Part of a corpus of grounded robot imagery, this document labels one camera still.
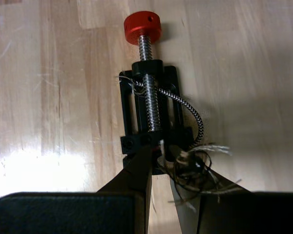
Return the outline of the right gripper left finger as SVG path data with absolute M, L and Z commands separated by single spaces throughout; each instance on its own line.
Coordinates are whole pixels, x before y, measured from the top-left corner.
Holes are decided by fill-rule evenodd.
M 145 234 L 152 149 L 95 193 L 13 193 L 0 198 L 0 234 Z

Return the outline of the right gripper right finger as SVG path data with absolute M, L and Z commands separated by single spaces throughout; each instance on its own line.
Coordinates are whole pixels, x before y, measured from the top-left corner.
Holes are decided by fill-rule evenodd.
M 169 175 L 184 234 L 293 234 L 293 193 L 251 192 L 212 169 L 226 146 L 168 148 Z

